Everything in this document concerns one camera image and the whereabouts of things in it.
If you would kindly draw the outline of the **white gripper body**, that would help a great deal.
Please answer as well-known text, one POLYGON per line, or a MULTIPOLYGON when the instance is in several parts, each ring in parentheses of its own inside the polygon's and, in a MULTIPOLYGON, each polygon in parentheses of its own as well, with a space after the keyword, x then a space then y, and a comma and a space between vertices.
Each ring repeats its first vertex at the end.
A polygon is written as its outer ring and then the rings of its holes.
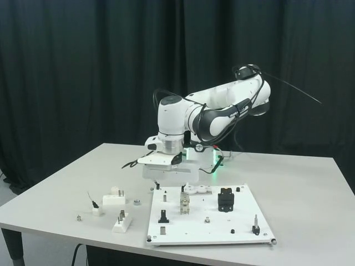
POLYGON ((199 166, 194 162, 183 162, 172 166, 144 165, 143 178, 157 183, 184 185, 199 180, 199 166))

